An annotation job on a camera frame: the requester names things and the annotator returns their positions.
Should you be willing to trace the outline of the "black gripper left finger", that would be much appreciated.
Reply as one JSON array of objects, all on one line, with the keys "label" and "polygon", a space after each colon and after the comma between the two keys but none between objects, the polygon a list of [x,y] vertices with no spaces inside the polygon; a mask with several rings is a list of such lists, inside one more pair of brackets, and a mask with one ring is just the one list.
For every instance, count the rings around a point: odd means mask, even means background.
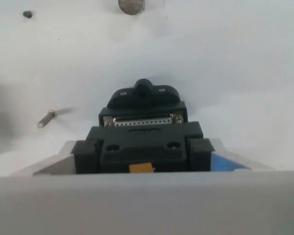
[{"label": "black gripper left finger", "polygon": [[93,174],[102,141],[67,141],[56,155],[26,168],[27,174]]}]

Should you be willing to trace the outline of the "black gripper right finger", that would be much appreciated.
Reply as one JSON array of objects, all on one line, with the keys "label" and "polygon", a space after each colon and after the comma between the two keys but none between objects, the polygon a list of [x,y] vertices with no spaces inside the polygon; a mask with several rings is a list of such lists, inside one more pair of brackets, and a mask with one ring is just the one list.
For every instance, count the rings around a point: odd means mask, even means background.
[{"label": "black gripper right finger", "polygon": [[270,166],[229,151],[220,139],[189,139],[188,155],[190,171],[272,171]]}]

